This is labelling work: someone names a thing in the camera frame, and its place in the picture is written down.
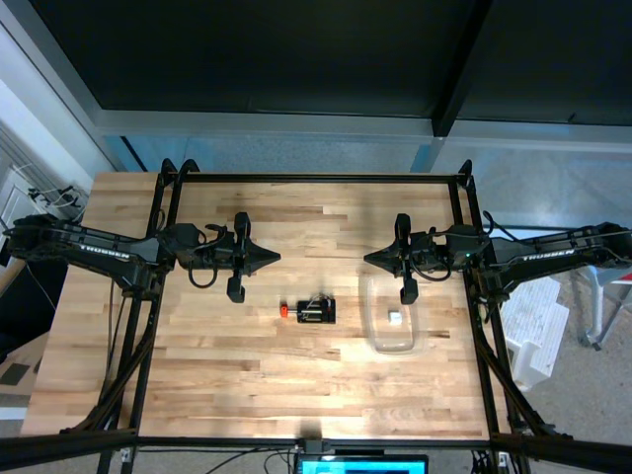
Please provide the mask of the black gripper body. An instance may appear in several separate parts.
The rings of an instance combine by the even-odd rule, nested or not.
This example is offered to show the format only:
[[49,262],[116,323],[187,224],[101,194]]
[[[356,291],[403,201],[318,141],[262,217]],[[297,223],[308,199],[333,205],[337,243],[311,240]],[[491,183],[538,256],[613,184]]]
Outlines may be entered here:
[[402,303],[415,303],[419,296],[418,282],[413,274],[429,280],[430,276],[420,269],[419,257],[415,251],[421,249],[420,245],[428,241],[427,232],[413,232],[411,219],[408,214],[398,213],[396,217],[396,240],[399,244],[399,261],[403,287],[400,290]]
[[232,231],[226,231],[216,250],[218,267],[230,270],[232,276],[227,281],[226,294],[232,302],[245,300],[245,287],[242,276],[245,273],[247,241],[250,237],[251,221],[246,212],[238,212],[234,218]]

